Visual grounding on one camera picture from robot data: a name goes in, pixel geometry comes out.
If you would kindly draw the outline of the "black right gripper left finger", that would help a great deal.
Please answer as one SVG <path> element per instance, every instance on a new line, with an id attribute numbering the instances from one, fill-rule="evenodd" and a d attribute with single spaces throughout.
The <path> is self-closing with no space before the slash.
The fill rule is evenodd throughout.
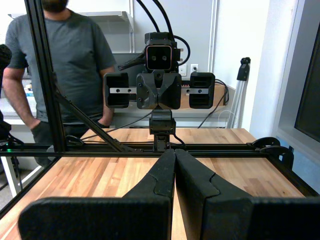
<path id="1" fill-rule="evenodd" d="M 47 197 L 19 215 L 23 240 L 169 240 L 175 151 L 166 150 L 123 197 Z"/>

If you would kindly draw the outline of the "person's right hand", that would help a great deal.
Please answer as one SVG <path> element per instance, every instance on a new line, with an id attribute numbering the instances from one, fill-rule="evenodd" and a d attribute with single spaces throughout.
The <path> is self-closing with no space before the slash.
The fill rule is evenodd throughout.
<path id="1" fill-rule="evenodd" d="M 39 124 L 41 123 L 41 121 L 37 118 L 33 118 L 31 120 L 31 122 L 29 123 L 28 127 L 30 128 L 30 130 L 35 129 Z"/>

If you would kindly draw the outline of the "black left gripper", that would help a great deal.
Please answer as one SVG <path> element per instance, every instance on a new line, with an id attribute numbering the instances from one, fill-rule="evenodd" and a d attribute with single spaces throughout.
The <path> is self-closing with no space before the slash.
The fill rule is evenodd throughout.
<path id="1" fill-rule="evenodd" d="M 126 72 L 114 72 L 104 75 L 105 104 L 109 108 L 128 108 L 130 97 L 135 95 L 137 107 L 141 110 L 153 110 L 158 105 L 165 110 L 177 110 L 181 107 L 182 94 L 188 94 L 189 107 L 192 109 L 210 109 L 213 106 L 215 75 L 211 72 L 193 72 L 188 87 L 183 87 L 179 73 L 139 73 L 136 86 L 129 86 Z"/>

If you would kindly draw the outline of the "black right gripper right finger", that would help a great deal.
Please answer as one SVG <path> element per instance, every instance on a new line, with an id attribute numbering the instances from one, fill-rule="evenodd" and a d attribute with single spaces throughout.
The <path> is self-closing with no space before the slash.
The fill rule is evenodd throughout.
<path id="1" fill-rule="evenodd" d="M 176 188 L 189 240 L 317 240 L 318 197 L 253 197 L 182 149 Z"/>

